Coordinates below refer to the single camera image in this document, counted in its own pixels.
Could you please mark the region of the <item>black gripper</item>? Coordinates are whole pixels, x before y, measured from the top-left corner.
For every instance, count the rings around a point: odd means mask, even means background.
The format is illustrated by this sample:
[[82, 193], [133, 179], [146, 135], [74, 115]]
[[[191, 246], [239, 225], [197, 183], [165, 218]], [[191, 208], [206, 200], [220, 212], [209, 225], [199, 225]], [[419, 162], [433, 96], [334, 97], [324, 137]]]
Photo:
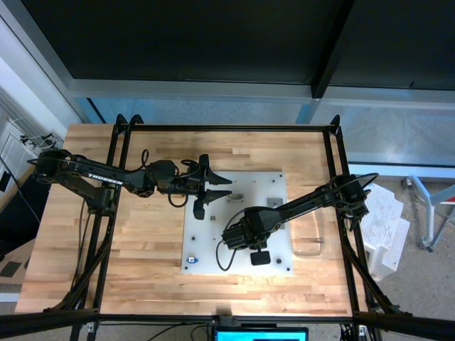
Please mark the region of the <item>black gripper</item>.
[[269, 251], [264, 250], [267, 248], [267, 240], [270, 235], [270, 228], [266, 228], [260, 218], [242, 218], [223, 232], [222, 240], [229, 250], [252, 250], [251, 265], [261, 266], [271, 263]]
[[[169, 203], [172, 207], [184, 207], [190, 196], [194, 196], [193, 216], [197, 220], [204, 220], [205, 210], [203, 208], [206, 199], [206, 205], [216, 201], [222, 197], [231, 194], [230, 190], [205, 190], [205, 183], [208, 181], [210, 185], [230, 185], [232, 181], [215, 174], [209, 169], [209, 156], [202, 154], [199, 161], [196, 162], [190, 159], [184, 159], [181, 164], [188, 169], [185, 173], [177, 175], [169, 186]], [[182, 195], [185, 200], [182, 204], [177, 205], [172, 201], [172, 195]]]

